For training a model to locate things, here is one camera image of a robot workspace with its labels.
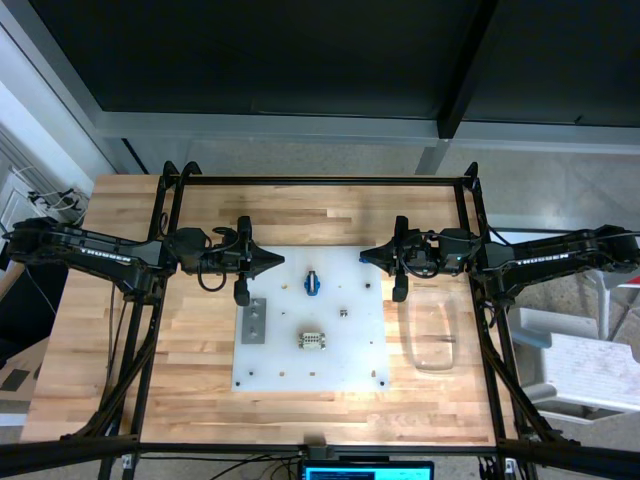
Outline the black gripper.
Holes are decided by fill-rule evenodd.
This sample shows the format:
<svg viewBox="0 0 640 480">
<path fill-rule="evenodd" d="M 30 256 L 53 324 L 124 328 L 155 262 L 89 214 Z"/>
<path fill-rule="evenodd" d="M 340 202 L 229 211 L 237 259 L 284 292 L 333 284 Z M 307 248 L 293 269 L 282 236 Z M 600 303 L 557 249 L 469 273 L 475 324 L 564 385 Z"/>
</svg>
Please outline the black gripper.
<svg viewBox="0 0 640 480">
<path fill-rule="evenodd" d="M 392 258 L 395 276 L 392 290 L 394 302 L 404 302 L 409 292 L 409 278 L 411 275 L 418 279 L 433 277 L 433 258 L 431 246 L 426 235 L 419 229 L 410 229 L 409 220 L 405 216 L 397 216 L 392 237 Z M 363 264 L 374 266 L 382 272 L 391 275 L 391 264 L 372 260 L 388 260 L 391 257 L 391 246 L 370 248 L 360 252 Z"/>
<path fill-rule="evenodd" d="M 226 228 L 222 236 L 222 252 L 220 256 L 220 268 L 224 274 L 237 276 L 233 287 L 233 298 L 240 307 L 246 307 L 250 303 L 250 293 L 247 279 L 252 262 L 252 224 L 249 216 L 241 216 L 237 221 L 235 230 Z M 284 257 L 277 253 L 265 250 L 254 245 L 254 275 L 260 275 L 267 270 L 284 263 Z"/>
</svg>

